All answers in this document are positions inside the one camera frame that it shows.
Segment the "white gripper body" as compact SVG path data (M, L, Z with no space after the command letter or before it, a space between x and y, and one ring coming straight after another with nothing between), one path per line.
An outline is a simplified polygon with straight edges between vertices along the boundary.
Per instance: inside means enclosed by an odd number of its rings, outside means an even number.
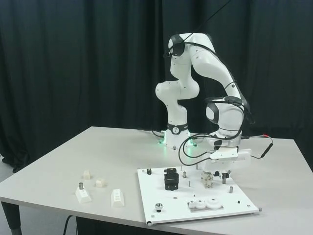
M204 171L232 171L249 166L251 149L220 148L204 162Z

